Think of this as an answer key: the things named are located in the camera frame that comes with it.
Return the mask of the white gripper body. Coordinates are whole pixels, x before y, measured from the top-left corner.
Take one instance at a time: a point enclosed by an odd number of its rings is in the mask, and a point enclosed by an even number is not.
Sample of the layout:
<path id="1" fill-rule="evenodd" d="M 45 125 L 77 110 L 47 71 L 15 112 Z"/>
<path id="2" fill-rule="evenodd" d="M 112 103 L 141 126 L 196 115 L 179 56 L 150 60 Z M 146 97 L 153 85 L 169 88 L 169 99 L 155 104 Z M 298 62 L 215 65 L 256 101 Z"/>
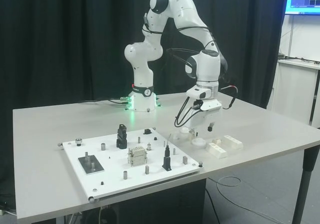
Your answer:
<path id="1" fill-rule="evenodd" d="M 208 131 L 208 126 L 213 125 L 214 128 L 215 123 L 220 119 L 221 115 L 222 107 L 206 111 L 202 111 L 200 108 L 191 109 L 188 114 L 188 128 L 195 128 L 197 131 L 204 128 Z"/>

